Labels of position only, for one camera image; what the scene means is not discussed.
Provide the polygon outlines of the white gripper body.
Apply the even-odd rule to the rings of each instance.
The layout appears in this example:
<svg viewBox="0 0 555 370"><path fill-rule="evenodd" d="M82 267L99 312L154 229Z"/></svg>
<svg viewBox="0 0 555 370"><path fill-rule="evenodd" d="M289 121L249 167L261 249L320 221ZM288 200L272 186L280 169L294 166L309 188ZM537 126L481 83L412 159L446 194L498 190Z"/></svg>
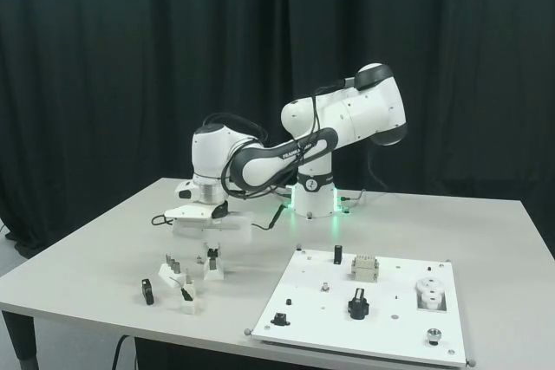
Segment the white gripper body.
<svg viewBox="0 0 555 370"><path fill-rule="evenodd" d="M173 222L176 236L202 243L249 243L252 232L251 212L231 212L225 217L207 220L178 219Z"/></svg>

